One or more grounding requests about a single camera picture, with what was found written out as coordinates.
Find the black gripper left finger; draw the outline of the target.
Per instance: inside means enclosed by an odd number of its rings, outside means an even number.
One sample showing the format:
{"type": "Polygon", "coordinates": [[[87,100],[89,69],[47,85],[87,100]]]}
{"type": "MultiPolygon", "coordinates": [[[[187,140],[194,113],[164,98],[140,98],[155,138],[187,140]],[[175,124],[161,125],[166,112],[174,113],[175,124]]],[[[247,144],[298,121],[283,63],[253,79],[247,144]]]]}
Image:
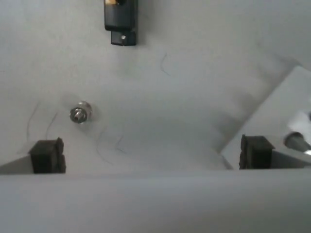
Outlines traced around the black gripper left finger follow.
{"type": "Polygon", "coordinates": [[[1,174],[65,174],[62,138],[37,141],[22,158],[0,166],[1,174]]]}

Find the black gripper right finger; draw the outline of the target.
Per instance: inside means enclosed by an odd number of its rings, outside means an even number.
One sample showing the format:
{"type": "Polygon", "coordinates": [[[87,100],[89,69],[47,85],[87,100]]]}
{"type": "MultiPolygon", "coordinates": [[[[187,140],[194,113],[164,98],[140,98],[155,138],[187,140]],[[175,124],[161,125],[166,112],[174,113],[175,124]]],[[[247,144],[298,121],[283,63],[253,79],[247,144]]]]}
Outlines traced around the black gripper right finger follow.
{"type": "Polygon", "coordinates": [[[310,167],[311,145],[300,133],[290,133],[284,138],[242,135],[239,169],[310,167]]]}

